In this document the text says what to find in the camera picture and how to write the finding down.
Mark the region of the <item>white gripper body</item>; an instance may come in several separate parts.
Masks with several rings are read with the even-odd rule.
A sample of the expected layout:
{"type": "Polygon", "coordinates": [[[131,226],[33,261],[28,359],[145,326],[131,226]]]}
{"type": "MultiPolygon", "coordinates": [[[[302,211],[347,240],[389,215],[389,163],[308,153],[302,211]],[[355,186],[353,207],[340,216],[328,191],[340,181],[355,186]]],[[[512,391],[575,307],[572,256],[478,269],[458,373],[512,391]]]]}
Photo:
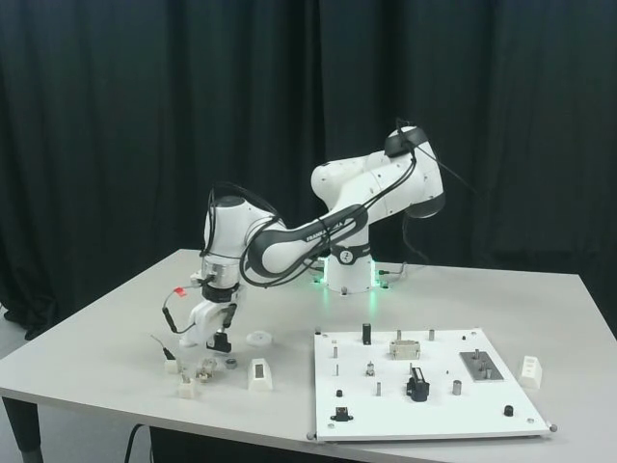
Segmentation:
{"type": "Polygon", "coordinates": [[[230,327],[235,316],[235,303],[214,303],[202,301],[189,315],[189,329],[181,336],[180,346],[184,348],[206,346],[216,333],[223,333],[230,327]]]}

